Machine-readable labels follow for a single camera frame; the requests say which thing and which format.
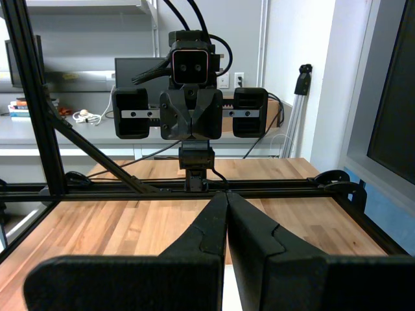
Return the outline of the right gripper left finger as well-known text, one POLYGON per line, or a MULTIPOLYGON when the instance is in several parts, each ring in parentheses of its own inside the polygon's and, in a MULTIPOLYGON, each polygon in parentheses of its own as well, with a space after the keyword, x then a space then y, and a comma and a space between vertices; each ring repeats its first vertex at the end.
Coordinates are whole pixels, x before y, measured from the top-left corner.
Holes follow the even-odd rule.
POLYGON ((60 256, 26 277, 29 310, 221 310, 227 197, 158 256, 60 256))

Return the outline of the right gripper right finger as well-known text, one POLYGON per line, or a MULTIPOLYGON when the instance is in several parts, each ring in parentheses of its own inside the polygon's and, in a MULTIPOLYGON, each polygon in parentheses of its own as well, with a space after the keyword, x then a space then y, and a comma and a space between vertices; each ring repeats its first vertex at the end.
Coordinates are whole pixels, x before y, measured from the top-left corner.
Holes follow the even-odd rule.
POLYGON ((244 310, 408 310, 410 256, 328 255, 235 193, 228 240, 244 310))

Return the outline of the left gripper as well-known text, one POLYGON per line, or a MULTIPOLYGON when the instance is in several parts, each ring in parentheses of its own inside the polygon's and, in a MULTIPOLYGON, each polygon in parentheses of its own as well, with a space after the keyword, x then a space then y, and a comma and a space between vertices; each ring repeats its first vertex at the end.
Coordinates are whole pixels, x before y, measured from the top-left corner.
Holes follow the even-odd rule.
POLYGON ((146 89, 119 88, 113 92, 115 131, 121 139, 148 137, 151 120, 158 119, 165 140, 219 139, 222 120, 232 119, 234 136, 261 137, 267 123, 268 93, 263 88, 237 88, 233 98, 218 89, 169 89, 158 109, 150 109, 146 89))

